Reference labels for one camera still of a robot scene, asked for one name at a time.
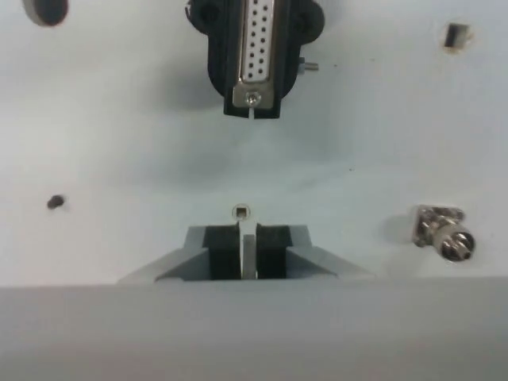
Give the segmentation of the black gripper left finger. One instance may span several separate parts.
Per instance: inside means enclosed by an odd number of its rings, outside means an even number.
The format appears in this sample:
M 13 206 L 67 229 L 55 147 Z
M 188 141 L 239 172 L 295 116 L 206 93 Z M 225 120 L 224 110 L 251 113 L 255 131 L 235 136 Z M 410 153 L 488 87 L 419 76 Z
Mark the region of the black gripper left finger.
M 136 269 L 120 284 L 241 279 L 239 225 L 191 226 L 180 248 Z

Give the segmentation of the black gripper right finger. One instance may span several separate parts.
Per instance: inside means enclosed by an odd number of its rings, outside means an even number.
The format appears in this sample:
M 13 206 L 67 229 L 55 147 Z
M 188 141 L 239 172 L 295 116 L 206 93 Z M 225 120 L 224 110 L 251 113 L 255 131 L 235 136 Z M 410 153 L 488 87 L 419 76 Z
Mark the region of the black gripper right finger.
M 369 270 L 313 244 L 305 225 L 256 227 L 258 279 L 373 279 Z

